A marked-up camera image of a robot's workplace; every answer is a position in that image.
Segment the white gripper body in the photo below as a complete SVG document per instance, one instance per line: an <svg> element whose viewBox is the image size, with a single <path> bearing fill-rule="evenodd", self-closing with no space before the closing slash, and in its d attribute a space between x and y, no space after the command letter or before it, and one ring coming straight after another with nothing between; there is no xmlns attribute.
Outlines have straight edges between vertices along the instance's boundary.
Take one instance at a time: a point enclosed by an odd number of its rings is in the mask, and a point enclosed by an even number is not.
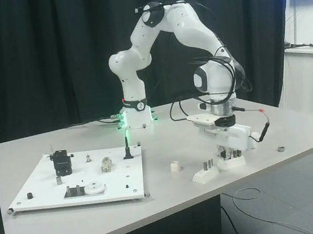
<svg viewBox="0 0 313 234"><path fill-rule="evenodd" d="M251 127L246 125L234 125L226 130L220 130L215 138L219 146L245 152L251 149Z"/></svg>

